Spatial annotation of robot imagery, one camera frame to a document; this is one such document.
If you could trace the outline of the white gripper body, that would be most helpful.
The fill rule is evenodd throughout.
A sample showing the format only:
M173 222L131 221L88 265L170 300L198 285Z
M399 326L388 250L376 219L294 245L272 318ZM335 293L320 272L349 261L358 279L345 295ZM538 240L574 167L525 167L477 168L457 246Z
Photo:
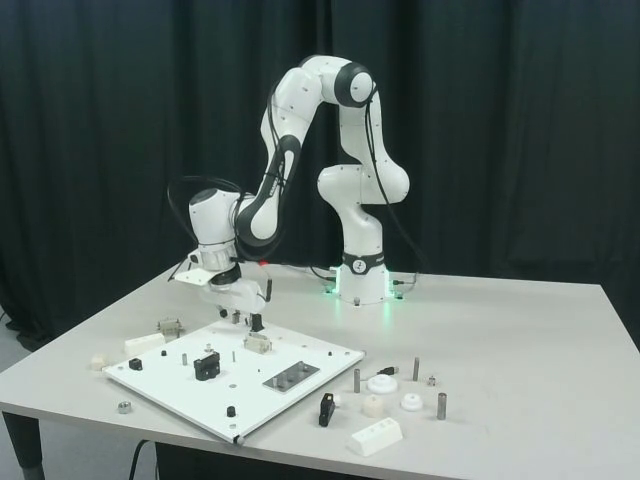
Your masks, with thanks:
M244 313L260 313L266 301L256 281L239 279L227 285L208 283L199 289L200 297L220 309Z

